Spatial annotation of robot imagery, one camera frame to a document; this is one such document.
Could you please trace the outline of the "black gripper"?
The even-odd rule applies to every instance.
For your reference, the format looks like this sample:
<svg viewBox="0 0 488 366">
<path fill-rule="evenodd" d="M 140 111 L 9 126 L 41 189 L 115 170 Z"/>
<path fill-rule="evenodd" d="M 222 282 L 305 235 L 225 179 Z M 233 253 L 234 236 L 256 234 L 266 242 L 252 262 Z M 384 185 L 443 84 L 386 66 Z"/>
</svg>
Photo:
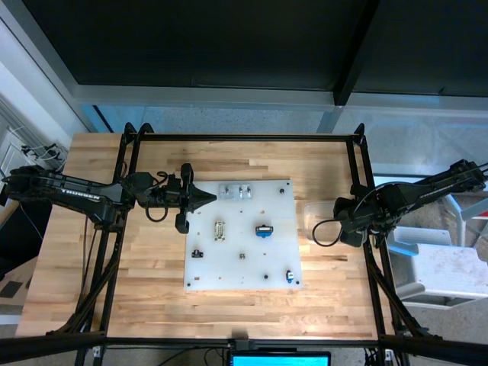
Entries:
<svg viewBox="0 0 488 366">
<path fill-rule="evenodd" d="M 166 185 L 166 206 L 167 208 L 179 209 L 175 217 L 175 228 L 180 234 L 188 234 L 189 222 L 187 213 L 190 196 L 191 210 L 197 210 L 204 205 L 214 202 L 217 198 L 215 194 L 203 191 L 193 183 L 194 172 L 190 163 L 181 166 L 180 178 L 171 174 Z"/>
<path fill-rule="evenodd" d="M 365 241 L 363 229 L 355 225 L 356 207 L 360 200 L 366 195 L 364 185 L 352 185 L 350 193 L 353 198 L 339 197 L 335 200 L 333 207 L 333 218 L 338 220 L 341 225 L 339 241 L 349 246 L 361 246 Z"/>
</svg>

